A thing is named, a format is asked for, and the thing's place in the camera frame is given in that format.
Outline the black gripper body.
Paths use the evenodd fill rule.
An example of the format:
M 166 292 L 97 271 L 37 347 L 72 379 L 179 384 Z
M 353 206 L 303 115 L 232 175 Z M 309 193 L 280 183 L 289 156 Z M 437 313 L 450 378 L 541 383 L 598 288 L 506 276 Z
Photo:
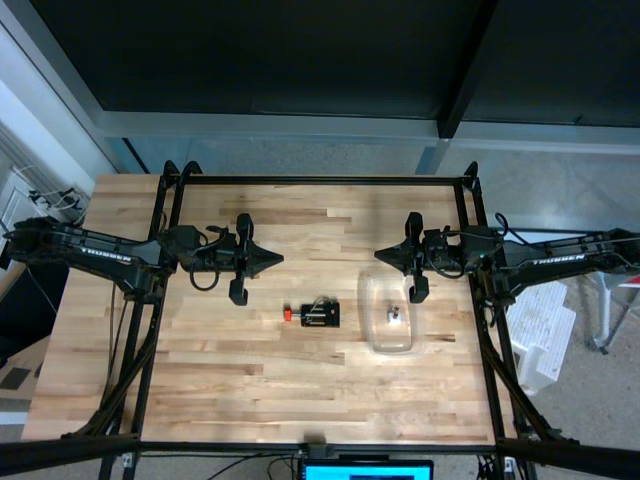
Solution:
M 229 298 L 237 306 L 246 306 L 248 290 L 244 287 L 246 278 L 252 278 L 249 255 L 250 241 L 254 225 L 248 213 L 237 217 L 236 235 L 226 234 L 216 253 L 216 266 L 220 272 L 233 272 L 235 278 L 229 284 Z
M 423 303 L 429 295 L 429 281 L 424 272 L 435 272 L 445 251 L 441 230 L 425 230 L 423 217 L 411 212 L 405 224 L 406 240 L 409 242 L 409 260 L 405 275 L 412 280 L 409 300 L 412 304 Z

